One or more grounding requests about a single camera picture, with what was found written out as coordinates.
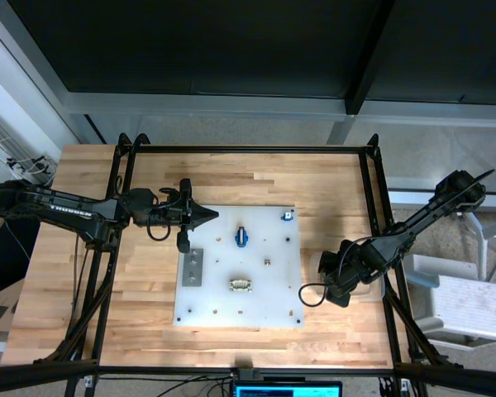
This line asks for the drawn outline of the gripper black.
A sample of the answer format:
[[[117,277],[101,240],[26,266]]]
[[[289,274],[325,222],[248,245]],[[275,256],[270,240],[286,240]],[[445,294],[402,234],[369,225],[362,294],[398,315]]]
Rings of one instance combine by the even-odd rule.
[[[196,202],[193,203],[190,179],[181,179],[179,189],[161,188],[160,192],[166,196],[166,200],[160,203],[162,226],[166,228],[166,233],[160,238],[160,241],[167,240],[170,237],[172,228],[177,227],[179,232],[176,246],[180,253],[187,254],[190,251],[188,230],[192,227],[192,215],[198,215],[194,217],[193,226],[199,227],[218,218],[218,212],[205,208]]]
[[[341,308],[347,308],[351,292],[370,273],[354,248],[337,253],[324,251],[319,261],[318,273],[326,286],[326,300]]]

